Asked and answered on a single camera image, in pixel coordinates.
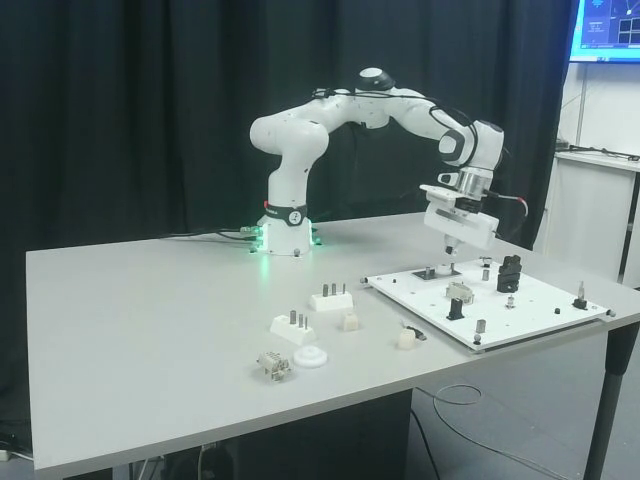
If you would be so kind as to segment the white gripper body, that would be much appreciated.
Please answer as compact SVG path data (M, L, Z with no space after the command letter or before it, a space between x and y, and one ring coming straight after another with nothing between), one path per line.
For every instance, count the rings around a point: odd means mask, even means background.
M424 224L444 236L459 240L479 249L490 249L495 240L499 220L480 213L448 209L431 202L424 216Z

